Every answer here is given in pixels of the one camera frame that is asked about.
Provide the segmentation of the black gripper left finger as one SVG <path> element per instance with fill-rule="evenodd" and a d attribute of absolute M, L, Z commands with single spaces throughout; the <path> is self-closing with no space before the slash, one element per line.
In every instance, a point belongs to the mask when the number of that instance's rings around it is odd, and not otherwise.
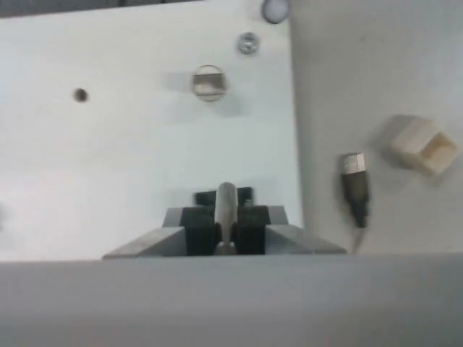
<path fill-rule="evenodd" d="M 212 207 L 175 207 L 166 211 L 161 227 L 117 247 L 104 257 L 206 256 L 213 254 L 217 242 Z"/>

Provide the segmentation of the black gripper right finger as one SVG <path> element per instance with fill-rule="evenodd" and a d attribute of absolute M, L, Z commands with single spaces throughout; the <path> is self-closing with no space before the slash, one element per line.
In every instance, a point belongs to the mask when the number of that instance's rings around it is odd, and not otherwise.
<path fill-rule="evenodd" d="M 282 206 L 238 209 L 234 242 L 240 255 L 345 254 L 345 248 L 292 225 Z"/>

